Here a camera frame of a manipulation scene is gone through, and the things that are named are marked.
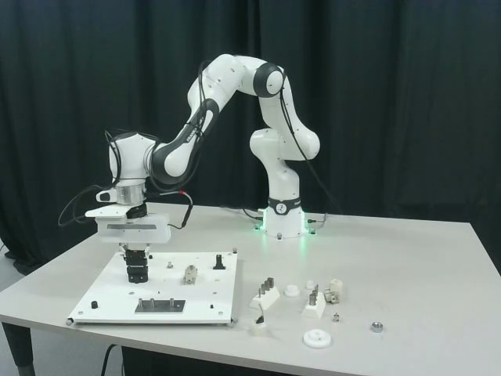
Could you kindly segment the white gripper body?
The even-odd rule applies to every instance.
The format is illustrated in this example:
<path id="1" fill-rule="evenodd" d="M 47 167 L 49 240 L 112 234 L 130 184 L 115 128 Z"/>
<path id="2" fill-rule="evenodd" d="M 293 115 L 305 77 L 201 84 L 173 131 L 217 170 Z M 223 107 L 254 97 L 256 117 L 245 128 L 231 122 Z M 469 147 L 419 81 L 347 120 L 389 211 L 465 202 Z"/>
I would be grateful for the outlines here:
<path id="1" fill-rule="evenodd" d="M 141 218 L 96 218 L 98 237 L 116 244 L 166 244 L 171 238 L 168 217 L 151 214 Z"/>

